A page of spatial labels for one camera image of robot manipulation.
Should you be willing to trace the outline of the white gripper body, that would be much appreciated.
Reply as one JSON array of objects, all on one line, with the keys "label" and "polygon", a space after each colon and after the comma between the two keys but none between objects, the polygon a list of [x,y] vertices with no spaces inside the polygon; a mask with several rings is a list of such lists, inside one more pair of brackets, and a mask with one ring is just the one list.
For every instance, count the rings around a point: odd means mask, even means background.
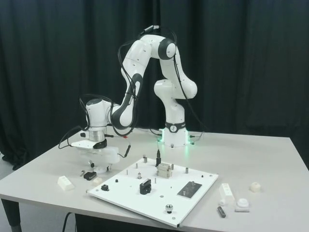
[{"label": "white gripper body", "polygon": [[77,148],[77,150],[83,158],[92,161],[96,166],[116,164],[120,161],[117,147],[107,146],[103,149]]}]

